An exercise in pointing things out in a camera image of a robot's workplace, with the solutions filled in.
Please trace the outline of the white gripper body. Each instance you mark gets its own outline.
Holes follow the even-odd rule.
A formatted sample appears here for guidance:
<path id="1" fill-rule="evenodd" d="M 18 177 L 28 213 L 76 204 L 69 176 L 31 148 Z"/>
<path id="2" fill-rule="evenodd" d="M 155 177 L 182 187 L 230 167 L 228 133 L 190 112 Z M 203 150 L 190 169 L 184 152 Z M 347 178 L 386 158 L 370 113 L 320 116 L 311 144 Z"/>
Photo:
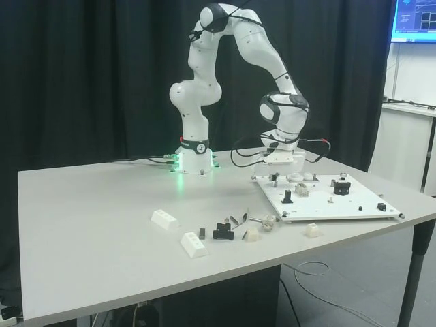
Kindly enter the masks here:
<path id="1" fill-rule="evenodd" d="M 291 173 L 300 173 L 305 163 L 304 151 L 273 151 L 263 153 L 253 167 L 255 175 L 289 175 Z"/>

